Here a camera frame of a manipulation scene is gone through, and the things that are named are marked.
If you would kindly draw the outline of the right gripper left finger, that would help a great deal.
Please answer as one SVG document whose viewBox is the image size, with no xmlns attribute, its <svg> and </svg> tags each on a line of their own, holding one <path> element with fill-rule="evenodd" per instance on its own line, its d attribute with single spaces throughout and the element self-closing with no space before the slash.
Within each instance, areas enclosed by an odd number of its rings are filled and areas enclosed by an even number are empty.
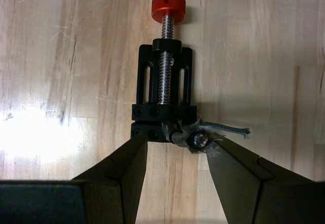
<svg viewBox="0 0 325 224">
<path fill-rule="evenodd" d="M 135 223 L 147 166 L 148 139 L 138 133 L 72 179 L 82 208 L 69 223 Z"/>
</svg>

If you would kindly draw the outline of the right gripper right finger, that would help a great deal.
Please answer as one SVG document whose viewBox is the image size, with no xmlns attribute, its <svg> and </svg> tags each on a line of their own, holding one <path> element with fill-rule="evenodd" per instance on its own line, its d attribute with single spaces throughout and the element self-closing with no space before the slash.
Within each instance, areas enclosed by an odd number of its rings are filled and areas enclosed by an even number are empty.
<svg viewBox="0 0 325 224">
<path fill-rule="evenodd" d="M 324 182 L 315 182 L 221 137 L 208 154 L 228 223 L 324 223 Z"/>
</svg>

